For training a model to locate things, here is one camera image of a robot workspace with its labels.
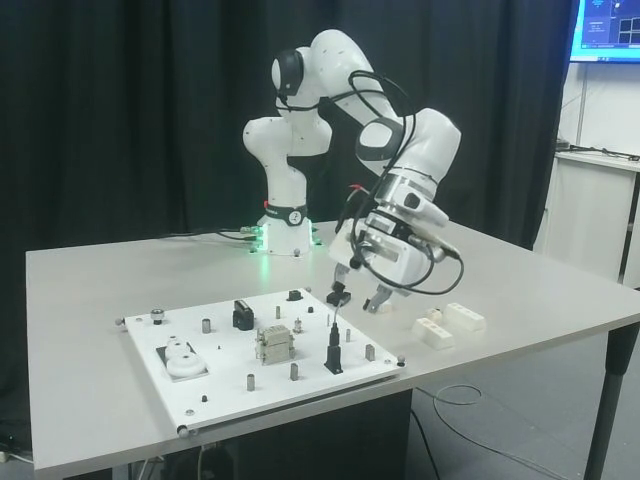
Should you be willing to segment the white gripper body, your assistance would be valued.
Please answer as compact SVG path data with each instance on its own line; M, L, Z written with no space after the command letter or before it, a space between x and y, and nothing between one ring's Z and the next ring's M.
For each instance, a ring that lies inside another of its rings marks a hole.
M377 282L392 292L400 292L392 283L409 285L428 272L430 260L426 253L364 224L356 226L356 233L364 233L364 239L359 244L360 252L374 273L364 265L356 267L350 242L351 227L351 224L344 224L329 245L329 256L336 263L333 281L345 285L347 276L353 273Z

